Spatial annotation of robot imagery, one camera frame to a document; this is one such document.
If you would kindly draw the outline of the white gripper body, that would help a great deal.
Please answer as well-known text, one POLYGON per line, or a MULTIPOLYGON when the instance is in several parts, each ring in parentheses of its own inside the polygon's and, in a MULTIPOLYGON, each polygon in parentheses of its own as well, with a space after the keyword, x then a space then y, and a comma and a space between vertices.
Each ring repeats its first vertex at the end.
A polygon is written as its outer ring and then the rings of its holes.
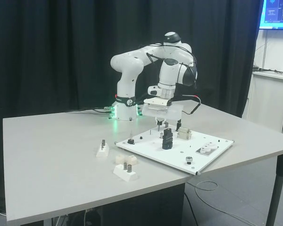
POLYGON ((145 104, 142 114, 156 118, 181 118, 183 105, 160 106, 145 104))

